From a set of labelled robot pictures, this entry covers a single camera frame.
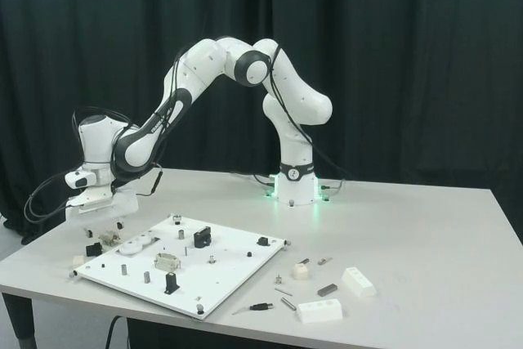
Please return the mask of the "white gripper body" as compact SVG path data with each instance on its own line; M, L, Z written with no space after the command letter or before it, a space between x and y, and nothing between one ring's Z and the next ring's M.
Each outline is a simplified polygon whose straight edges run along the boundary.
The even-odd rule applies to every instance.
M136 193L133 190L118 190L111 200L89 204L88 206L68 206L65 218L67 221L76 224L122 221L137 210Z

